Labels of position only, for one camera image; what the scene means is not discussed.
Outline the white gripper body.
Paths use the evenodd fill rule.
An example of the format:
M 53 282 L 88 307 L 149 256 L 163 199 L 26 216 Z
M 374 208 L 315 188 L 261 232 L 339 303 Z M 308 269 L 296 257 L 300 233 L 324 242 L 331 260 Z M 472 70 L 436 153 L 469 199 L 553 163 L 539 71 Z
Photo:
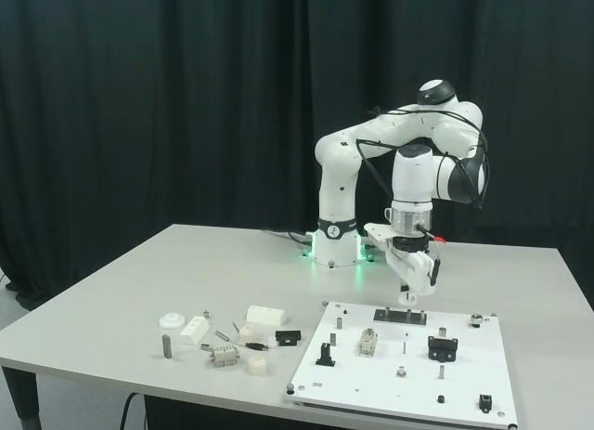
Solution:
M 436 260 L 421 251 L 408 253 L 398 250 L 385 252 L 385 260 L 400 283 L 410 287 L 410 294 L 431 295 L 436 285 Z

